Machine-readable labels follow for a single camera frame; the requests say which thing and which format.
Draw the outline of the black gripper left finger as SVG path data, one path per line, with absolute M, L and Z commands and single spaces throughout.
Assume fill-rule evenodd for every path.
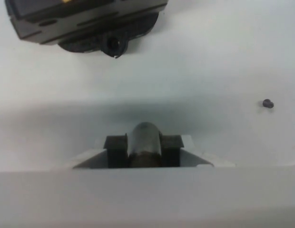
M 73 161 L 74 169 L 121 169 L 128 167 L 127 135 L 107 136 L 101 151 L 87 151 Z

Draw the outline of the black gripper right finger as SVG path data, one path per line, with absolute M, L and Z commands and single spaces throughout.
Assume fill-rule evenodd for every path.
M 167 168 L 214 166 L 198 153 L 190 135 L 161 135 L 161 156 L 162 165 Z

